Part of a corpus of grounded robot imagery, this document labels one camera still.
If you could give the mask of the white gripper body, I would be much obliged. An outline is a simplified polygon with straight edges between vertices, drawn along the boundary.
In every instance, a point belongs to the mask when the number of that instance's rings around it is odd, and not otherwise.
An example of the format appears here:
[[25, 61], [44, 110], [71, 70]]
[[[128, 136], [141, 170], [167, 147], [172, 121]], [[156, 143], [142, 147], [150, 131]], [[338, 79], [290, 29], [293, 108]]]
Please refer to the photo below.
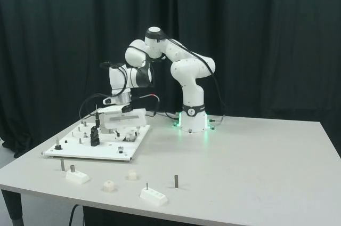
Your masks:
[[130, 112], [111, 111], [104, 112], [104, 126], [108, 130], [127, 127], [143, 127], [147, 124], [146, 110], [133, 109]]

